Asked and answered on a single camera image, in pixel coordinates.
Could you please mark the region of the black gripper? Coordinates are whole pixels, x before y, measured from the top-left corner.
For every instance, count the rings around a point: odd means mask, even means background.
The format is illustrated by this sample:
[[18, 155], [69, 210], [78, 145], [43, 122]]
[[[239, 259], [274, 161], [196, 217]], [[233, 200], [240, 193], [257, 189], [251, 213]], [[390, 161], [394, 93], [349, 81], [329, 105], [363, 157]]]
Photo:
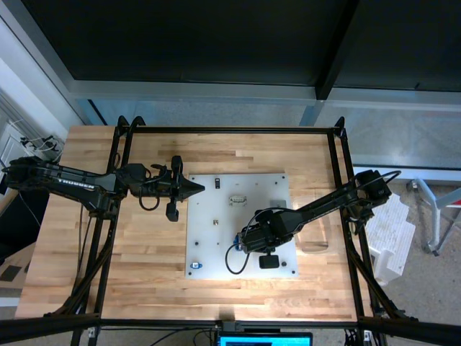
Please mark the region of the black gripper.
[[272, 225], [273, 209], [257, 210], [254, 217], [239, 233], [240, 247], [245, 254], [260, 254], [259, 268], [262, 270], [279, 268], [279, 257], [274, 254], [279, 245], [277, 231]]
[[160, 164], [153, 164], [151, 167], [158, 170], [158, 176], [154, 178], [156, 197], [169, 199], [166, 204], [166, 217], [171, 222], [177, 222], [179, 211], [176, 204], [204, 192], [205, 188], [183, 176], [183, 161], [180, 156], [172, 157], [170, 169]]

